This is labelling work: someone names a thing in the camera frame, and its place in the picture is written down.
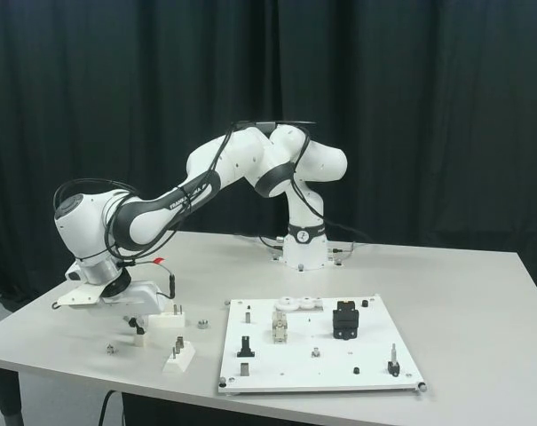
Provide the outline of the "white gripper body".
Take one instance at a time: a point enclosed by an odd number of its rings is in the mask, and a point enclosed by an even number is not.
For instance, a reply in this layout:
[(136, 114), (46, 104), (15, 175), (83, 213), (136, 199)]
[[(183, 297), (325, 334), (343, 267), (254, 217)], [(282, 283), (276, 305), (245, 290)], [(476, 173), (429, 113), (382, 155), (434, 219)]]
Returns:
[(137, 317), (160, 314), (165, 311), (166, 301), (159, 296), (160, 290), (149, 280), (135, 280), (116, 296), (101, 297), (87, 307), (94, 316)]

